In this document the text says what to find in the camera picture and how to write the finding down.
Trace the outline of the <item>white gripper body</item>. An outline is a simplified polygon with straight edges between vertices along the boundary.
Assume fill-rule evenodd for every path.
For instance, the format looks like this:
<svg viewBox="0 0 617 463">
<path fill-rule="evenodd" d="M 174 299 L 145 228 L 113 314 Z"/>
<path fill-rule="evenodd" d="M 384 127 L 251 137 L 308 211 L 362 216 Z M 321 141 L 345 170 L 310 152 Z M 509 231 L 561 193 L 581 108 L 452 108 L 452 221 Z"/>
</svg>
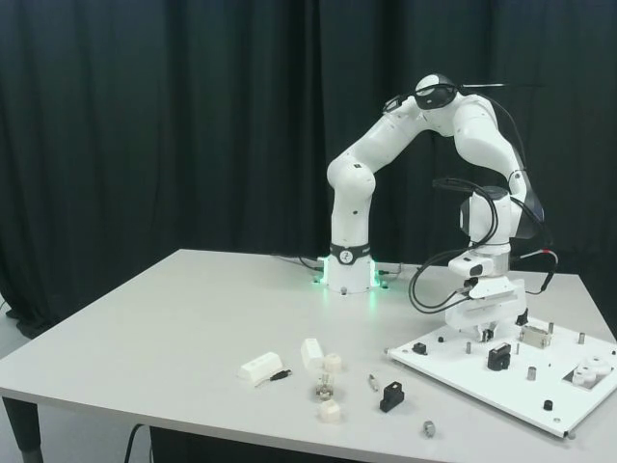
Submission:
<svg viewBox="0 0 617 463">
<path fill-rule="evenodd" d="M 469 291 L 469 299 L 445 312 L 445 323 L 455 329 L 477 328 L 486 323 L 522 314 L 526 309 L 523 279 L 481 277 Z"/>
</svg>

